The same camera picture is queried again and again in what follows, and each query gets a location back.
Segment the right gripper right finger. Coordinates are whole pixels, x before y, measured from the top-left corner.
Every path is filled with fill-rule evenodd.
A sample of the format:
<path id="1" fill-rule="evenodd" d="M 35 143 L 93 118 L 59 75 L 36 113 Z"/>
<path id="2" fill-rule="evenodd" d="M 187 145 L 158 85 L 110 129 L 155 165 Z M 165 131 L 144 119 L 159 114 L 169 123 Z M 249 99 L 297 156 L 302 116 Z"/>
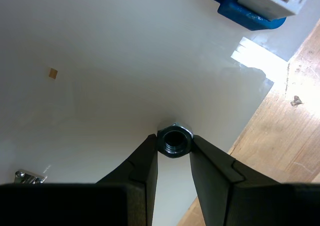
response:
<path id="1" fill-rule="evenodd" d="M 190 165 L 207 226 L 320 224 L 318 183 L 279 183 L 198 135 Z"/>

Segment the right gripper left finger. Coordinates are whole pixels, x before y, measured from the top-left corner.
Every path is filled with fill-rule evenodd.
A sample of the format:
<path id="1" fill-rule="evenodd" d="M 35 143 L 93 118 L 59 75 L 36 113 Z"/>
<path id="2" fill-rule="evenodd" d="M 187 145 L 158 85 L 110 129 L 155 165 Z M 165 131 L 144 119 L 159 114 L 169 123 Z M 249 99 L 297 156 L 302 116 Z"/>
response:
<path id="1" fill-rule="evenodd" d="M 4 184 L 0 223 L 15 226 L 150 226 L 158 179 L 157 137 L 149 135 L 96 183 Z"/>

